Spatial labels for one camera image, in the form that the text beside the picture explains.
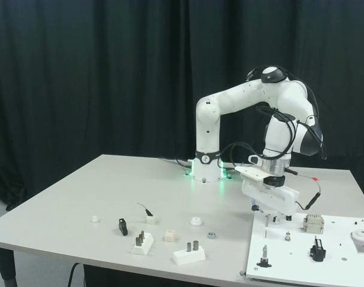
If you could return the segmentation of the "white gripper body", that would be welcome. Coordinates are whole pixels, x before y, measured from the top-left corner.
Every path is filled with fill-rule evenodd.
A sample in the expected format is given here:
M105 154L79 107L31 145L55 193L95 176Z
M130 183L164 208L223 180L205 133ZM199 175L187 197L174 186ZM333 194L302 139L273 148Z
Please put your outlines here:
M243 180L242 193L256 201L258 204L267 206L270 210L293 215L298 207L296 200L299 192L287 186L271 187L262 182Z

